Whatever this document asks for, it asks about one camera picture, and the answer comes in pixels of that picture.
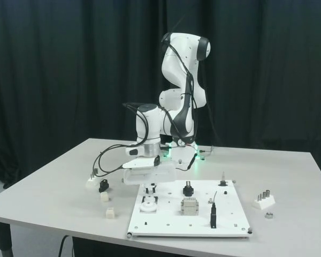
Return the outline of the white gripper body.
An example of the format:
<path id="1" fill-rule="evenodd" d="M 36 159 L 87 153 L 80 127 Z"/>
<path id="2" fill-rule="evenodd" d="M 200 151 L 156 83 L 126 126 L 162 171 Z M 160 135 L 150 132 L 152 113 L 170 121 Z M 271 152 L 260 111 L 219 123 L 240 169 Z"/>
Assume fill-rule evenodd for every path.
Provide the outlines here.
<path id="1" fill-rule="evenodd" d="M 123 182 L 126 185 L 141 185 L 152 183 L 172 182 L 176 180 L 176 168 L 173 164 L 143 169 L 127 169 L 123 173 Z"/>

